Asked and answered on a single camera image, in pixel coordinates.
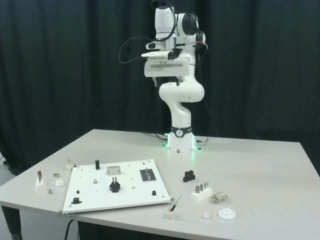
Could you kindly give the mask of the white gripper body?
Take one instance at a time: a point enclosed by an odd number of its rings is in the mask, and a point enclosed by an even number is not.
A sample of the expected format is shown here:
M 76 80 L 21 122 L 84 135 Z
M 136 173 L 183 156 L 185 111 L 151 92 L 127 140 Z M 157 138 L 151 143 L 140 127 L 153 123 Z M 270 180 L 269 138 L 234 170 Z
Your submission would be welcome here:
M 178 77 L 190 73 L 189 61 L 184 58 L 171 60 L 146 59 L 144 75 L 146 77 Z

